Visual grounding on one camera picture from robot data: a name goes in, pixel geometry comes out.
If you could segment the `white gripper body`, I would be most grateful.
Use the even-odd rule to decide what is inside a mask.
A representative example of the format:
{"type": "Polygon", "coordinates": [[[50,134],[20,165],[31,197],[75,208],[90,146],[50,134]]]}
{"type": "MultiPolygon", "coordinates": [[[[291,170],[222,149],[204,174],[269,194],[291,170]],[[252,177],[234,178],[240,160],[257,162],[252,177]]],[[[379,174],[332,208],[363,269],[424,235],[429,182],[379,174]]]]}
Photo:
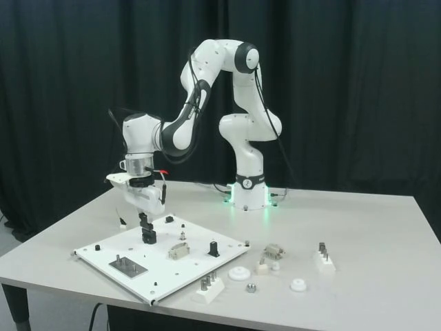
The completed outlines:
{"type": "Polygon", "coordinates": [[[140,212],[164,212],[162,190],[155,186],[133,188],[131,186],[123,193],[125,200],[140,212]]]}

